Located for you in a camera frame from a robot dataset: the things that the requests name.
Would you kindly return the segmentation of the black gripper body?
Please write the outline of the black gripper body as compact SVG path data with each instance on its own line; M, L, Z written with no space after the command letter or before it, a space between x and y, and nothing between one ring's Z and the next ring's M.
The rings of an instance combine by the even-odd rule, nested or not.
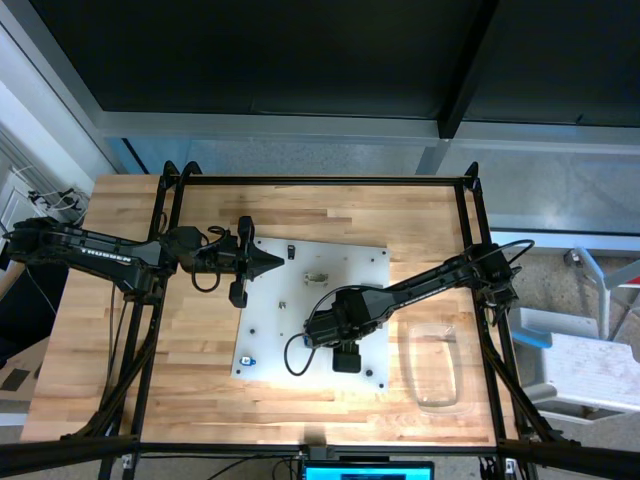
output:
M237 233L226 231L219 247L219 273L232 275L234 280L229 287L229 300L236 308L245 308L248 294L245 283L250 278L250 249L255 237L255 226L250 216L238 220Z
M322 310L313 313L304 324L304 336L306 344L313 350L332 351L334 372L361 372L361 356L356 343L357 331L343 310Z

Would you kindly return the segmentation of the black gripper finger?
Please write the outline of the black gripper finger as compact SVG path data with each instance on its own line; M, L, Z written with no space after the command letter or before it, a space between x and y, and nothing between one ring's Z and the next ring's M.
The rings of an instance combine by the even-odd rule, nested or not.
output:
M278 242L269 239L256 240L252 246L255 261L284 261Z
M261 275L284 265L283 260L256 261L249 266L249 280L254 281Z

